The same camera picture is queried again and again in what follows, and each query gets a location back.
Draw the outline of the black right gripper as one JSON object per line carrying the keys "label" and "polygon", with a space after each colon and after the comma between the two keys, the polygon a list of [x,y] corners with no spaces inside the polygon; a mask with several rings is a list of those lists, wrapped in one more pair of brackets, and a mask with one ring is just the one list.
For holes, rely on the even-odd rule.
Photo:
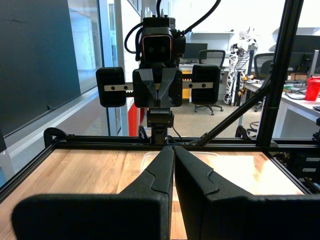
{"label": "black right gripper", "polygon": [[127,98],[133,98],[137,108],[180,107],[183,90],[191,90],[191,101],[196,105],[211,105],[218,101],[220,67],[195,64],[191,74],[179,68],[135,69],[133,81],[126,83],[121,67],[103,67],[97,70],[96,80],[100,104],[122,107]]}

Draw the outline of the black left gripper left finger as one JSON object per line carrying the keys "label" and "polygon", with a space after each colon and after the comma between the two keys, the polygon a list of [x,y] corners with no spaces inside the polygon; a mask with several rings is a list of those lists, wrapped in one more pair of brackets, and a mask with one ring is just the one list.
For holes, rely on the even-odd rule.
{"label": "black left gripper left finger", "polygon": [[19,240],[168,240],[175,153],[165,146],[118,194],[37,194],[11,214]]}

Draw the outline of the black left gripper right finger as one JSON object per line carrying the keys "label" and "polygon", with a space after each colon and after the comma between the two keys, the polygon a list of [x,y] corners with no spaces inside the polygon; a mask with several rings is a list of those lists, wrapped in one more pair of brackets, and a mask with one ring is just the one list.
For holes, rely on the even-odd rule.
{"label": "black left gripper right finger", "polygon": [[175,185],[190,240],[317,240],[320,197],[254,195],[177,146]]}

